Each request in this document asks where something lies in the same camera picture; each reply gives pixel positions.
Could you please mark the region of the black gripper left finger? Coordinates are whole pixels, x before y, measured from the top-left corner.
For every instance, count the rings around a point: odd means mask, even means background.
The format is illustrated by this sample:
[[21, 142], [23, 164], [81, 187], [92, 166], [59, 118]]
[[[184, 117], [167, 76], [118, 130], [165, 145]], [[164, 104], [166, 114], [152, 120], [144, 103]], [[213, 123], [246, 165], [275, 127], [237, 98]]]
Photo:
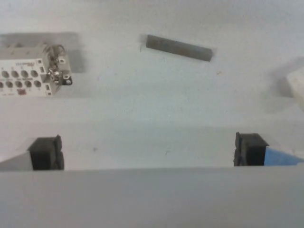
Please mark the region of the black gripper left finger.
[[1, 171], [51, 171], [65, 169], [62, 138], [28, 138], [11, 152], [0, 153]]

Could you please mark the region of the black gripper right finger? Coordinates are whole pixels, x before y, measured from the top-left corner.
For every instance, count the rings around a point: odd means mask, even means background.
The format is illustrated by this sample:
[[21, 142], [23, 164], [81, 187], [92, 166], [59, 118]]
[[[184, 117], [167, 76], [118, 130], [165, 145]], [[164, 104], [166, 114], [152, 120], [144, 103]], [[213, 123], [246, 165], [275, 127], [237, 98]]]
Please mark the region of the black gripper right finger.
[[234, 166], [295, 166], [304, 157], [275, 149], [257, 133], [236, 133]]

